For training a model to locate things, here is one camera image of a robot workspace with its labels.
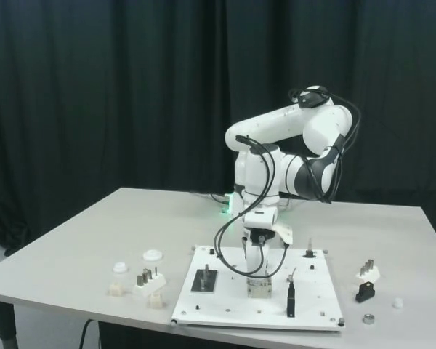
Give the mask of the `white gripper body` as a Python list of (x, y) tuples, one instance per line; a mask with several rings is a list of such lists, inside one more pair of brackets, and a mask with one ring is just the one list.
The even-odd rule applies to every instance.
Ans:
[(261, 278), (268, 274), (268, 244), (254, 244), (246, 242), (246, 272), (249, 278)]

